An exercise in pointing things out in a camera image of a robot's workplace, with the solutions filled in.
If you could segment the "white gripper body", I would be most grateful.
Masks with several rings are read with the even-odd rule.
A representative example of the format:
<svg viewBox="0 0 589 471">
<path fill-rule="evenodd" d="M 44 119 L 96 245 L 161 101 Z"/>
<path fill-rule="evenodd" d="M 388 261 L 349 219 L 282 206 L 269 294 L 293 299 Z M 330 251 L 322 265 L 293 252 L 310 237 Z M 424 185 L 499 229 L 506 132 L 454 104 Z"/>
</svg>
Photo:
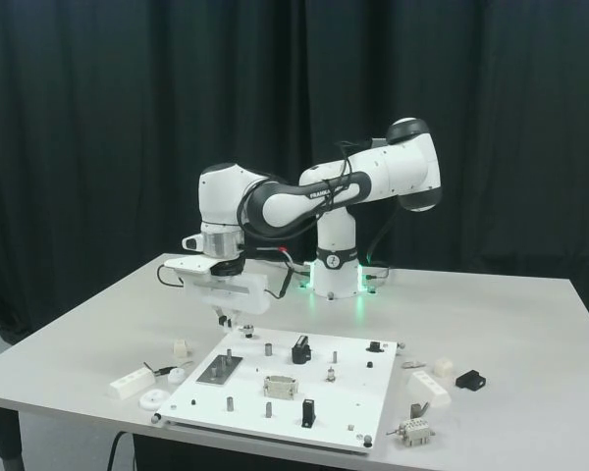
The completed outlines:
<svg viewBox="0 0 589 471">
<path fill-rule="evenodd" d="M 189 272 L 184 273 L 184 285 L 189 293 L 214 308 L 261 315 L 269 307 L 266 275 L 242 273 L 217 277 Z"/>
</svg>

